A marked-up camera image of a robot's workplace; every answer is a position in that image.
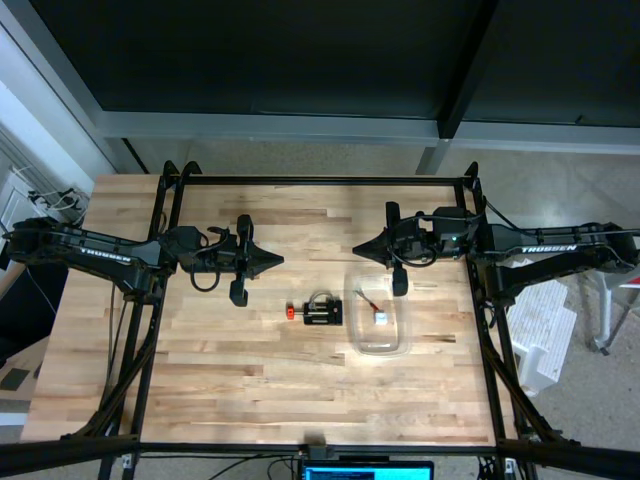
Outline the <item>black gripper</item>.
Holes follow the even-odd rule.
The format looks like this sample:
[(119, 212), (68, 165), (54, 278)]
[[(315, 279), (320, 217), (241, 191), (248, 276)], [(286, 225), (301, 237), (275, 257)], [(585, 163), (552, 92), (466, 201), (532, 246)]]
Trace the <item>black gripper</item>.
[(399, 204), (393, 201), (385, 204), (385, 214), (386, 227), (375, 238), (355, 246), (352, 253), (385, 268), (390, 265), (393, 295), (402, 297), (409, 288), (405, 266), (426, 268), (432, 265), (428, 232), (420, 227), (420, 222), (427, 216), (423, 211), (417, 211), (413, 216), (402, 218)]
[(253, 240), (254, 226), (251, 217), (240, 215), (236, 222), (236, 233), (230, 233), (219, 249), (219, 272), (233, 274), (229, 298), (236, 307), (246, 307), (248, 292), (245, 279), (255, 279), (265, 271), (284, 263), (284, 257), (257, 246)]

